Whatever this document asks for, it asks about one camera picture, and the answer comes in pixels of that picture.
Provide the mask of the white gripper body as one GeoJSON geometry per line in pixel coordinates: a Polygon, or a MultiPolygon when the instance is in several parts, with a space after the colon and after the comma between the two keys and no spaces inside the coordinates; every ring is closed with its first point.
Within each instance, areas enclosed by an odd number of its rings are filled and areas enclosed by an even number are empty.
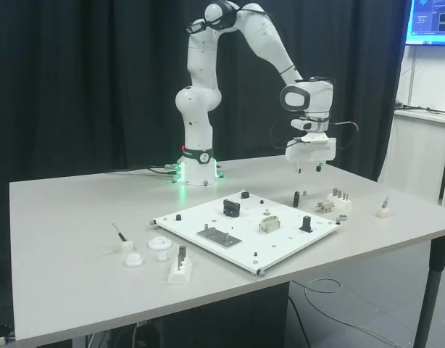
{"type": "Polygon", "coordinates": [[[327,162],[336,157],[336,138],[328,138],[319,143],[302,142],[292,139],[285,150],[289,162],[327,162]]]}

